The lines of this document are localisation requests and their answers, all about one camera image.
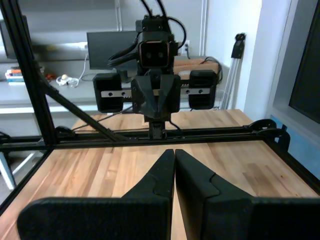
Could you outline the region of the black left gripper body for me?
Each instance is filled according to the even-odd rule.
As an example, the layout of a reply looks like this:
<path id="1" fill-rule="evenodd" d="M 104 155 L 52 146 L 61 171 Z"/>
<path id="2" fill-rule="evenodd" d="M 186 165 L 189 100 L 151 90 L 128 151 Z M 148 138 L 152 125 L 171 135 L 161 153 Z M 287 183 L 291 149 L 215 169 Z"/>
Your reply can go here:
<path id="1" fill-rule="evenodd" d="M 159 71 L 149 71 L 145 75 L 136 75 L 150 76 L 156 101 L 156 112 L 158 112 L 158 90 L 162 75 L 166 74 Z M 136 76 L 131 78 L 128 87 L 124 87 L 119 73 L 97 74 L 93 78 L 93 87 L 98 110 L 100 112 L 119 112 L 123 109 L 125 102 L 131 102 L 133 106 L 132 80 Z M 213 70 L 193 70 L 187 79 L 180 76 L 180 103 L 177 112 L 180 110 L 181 99 L 186 99 L 189 107 L 193 110 L 213 108 L 216 88 L 217 75 Z"/>

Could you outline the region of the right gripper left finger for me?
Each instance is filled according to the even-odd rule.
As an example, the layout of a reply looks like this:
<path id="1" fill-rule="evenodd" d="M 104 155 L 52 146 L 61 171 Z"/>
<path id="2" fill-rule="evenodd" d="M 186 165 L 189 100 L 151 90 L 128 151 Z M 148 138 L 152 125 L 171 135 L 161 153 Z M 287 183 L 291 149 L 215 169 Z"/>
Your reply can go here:
<path id="1" fill-rule="evenodd" d="M 166 150 L 122 197 L 46 197 L 17 217 L 22 240 L 168 240 L 175 152 Z"/>

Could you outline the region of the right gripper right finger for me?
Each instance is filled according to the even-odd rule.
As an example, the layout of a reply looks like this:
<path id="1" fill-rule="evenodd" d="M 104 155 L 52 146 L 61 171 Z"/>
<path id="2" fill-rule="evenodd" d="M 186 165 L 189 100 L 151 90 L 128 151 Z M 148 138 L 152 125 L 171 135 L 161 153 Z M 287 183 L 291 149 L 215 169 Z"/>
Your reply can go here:
<path id="1" fill-rule="evenodd" d="M 178 149 L 176 189 L 189 240 L 317 240 L 318 198 L 252 196 Z"/>

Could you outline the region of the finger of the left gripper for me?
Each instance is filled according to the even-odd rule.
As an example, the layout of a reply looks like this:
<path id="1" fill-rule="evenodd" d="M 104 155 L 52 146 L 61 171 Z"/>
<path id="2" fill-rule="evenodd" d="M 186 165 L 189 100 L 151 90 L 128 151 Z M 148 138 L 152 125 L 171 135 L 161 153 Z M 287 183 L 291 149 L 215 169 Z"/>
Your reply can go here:
<path id="1" fill-rule="evenodd" d="M 136 76 L 131 81 L 131 98 L 135 113 L 140 113 L 148 118 L 156 116 L 157 103 L 150 76 Z"/>
<path id="2" fill-rule="evenodd" d="M 158 90 L 157 113 L 159 118 L 166 118 L 176 113 L 180 104 L 181 78 L 179 75 L 161 76 Z"/>

